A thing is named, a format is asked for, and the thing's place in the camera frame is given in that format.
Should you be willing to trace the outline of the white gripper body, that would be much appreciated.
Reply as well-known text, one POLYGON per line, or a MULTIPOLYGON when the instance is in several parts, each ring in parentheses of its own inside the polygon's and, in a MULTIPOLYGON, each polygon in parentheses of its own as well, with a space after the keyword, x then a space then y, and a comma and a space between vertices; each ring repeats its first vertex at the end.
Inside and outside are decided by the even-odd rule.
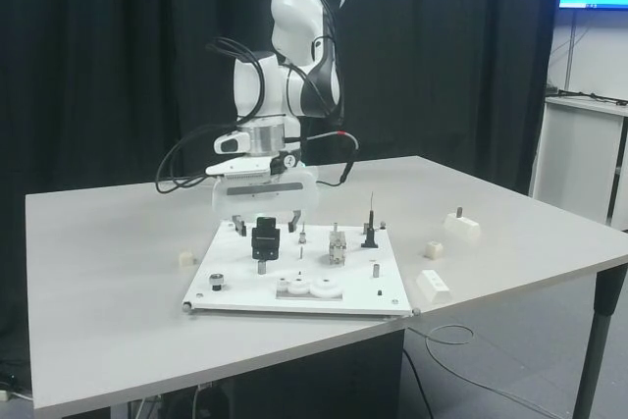
POLYGON ((221 218, 251 214, 308 212, 318 205, 317 174, 293 169, 283 174, 250 179, 216 181, 212 209, 221 218))

